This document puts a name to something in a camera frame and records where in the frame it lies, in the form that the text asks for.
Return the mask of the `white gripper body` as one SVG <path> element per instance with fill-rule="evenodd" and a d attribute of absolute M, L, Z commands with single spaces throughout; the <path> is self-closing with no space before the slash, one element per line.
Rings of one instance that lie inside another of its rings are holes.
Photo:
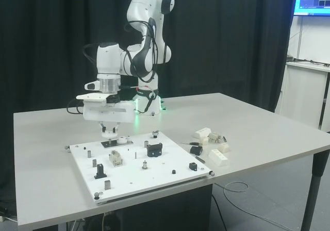
<path fill-rule="evenodd" d="M 88 121 L 132 123 L 135 120 L 133 102 L 84 102 L 83 117 Z"/>

